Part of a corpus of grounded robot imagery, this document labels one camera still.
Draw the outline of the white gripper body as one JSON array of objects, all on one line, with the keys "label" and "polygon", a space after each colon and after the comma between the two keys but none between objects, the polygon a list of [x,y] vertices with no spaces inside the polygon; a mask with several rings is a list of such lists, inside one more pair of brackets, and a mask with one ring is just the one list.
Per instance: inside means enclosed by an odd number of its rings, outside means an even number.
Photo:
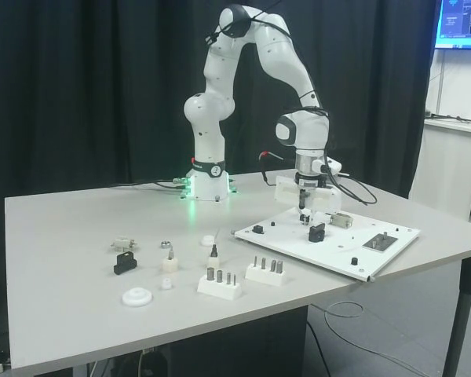
[{"label": "white gripper body", "polygon": [[341,192],[335,187],[303,187],[292,178],[278,176],[274,199],[299,209],[340,209]]}]

